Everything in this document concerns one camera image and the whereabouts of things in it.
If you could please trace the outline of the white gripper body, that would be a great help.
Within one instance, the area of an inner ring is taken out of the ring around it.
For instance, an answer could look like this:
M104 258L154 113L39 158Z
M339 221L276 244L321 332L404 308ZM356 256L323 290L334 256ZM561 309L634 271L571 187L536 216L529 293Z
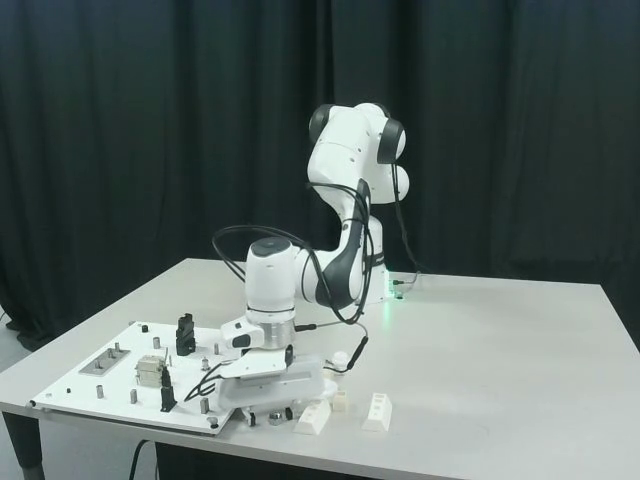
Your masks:
M216 385L221 409L288 405L324 391L323 360L291 352L248 352L220 368Z

